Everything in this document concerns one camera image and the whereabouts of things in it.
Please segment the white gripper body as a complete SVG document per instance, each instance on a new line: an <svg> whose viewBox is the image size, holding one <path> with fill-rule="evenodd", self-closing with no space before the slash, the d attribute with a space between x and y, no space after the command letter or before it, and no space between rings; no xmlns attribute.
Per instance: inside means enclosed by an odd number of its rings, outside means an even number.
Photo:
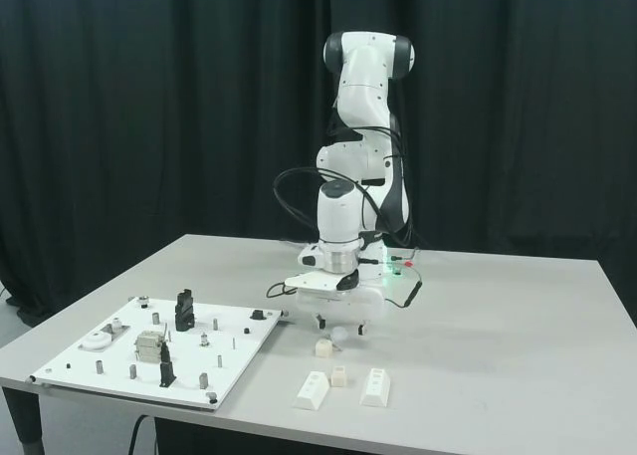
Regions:
<svg viewBox="0 0 637 455"><path fill-rule="evenodd" d="M387 310L381 289L365 285L345 292L298 290L296 304L300 311L327 323L366 324L382 319Z"/></svg>

